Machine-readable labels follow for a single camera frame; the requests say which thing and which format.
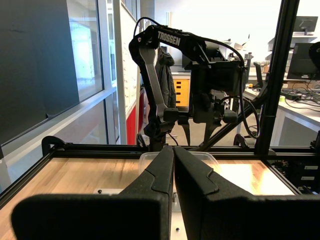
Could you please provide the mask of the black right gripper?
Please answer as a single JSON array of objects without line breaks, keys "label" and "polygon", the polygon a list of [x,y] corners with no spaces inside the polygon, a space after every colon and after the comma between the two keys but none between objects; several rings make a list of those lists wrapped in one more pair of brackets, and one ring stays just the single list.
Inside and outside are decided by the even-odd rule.
[{"label": "black right gripper", "polygon": [[163,120],[177,122],[182,126],[188,146],[191,145],[189,119],[193,119],[193,122],[197,124],[205,123],[202,145],[205,147],[221,121],[230,124],[238,120],[238,113],[226,107],[226,101],[232,98],[232,96],[226,96],[224,92],[216,90],[209,93],[193,94],[188,111],[166,108],[163,113]]}]

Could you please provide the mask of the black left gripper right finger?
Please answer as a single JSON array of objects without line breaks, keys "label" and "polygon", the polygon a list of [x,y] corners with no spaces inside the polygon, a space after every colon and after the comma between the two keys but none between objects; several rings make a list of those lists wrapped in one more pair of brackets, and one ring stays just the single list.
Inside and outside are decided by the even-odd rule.
[{"label": "black left gripper right finger", "polygon": [[175,186],[190,240],[317,240],[316,195],[253,195],[182,147],[174,148]]}]

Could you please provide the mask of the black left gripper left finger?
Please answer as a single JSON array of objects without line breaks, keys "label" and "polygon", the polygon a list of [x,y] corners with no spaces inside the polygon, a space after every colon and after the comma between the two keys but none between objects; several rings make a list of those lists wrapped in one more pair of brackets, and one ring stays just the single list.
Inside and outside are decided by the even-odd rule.
[{"label": "black left gripper left finger", "polygon": [[18,240],[168,240],[174,150],[164,147],[120,193],[39,194],[11,213]]}]

